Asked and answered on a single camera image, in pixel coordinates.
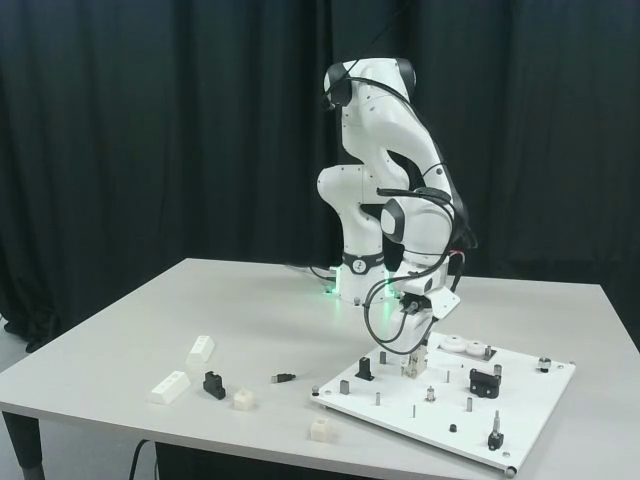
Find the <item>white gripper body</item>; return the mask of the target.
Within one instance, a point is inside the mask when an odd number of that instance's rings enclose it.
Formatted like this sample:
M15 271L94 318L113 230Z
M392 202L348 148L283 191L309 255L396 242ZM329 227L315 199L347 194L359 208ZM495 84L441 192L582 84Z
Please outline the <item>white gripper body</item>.
M388 350L397 355L407 355L423 341L427 328L431 325L432 308L427 306L414 313L400 309L393 312L389 324Z

